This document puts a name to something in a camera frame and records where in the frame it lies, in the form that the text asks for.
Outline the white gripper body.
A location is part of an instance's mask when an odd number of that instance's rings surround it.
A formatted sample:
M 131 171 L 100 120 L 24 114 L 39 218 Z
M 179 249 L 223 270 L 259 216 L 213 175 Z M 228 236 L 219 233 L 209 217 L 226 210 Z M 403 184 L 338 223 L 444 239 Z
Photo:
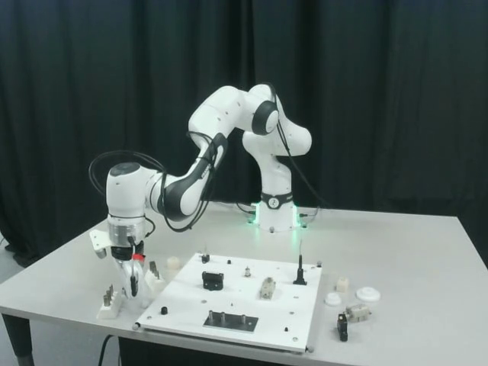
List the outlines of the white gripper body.
M 143 263 L 134 259 L 129 261 L 115 259 L 114 264 L 120 278 L 123 296 L 138 306 L 147 307 L 148 290 L 144 278 Z

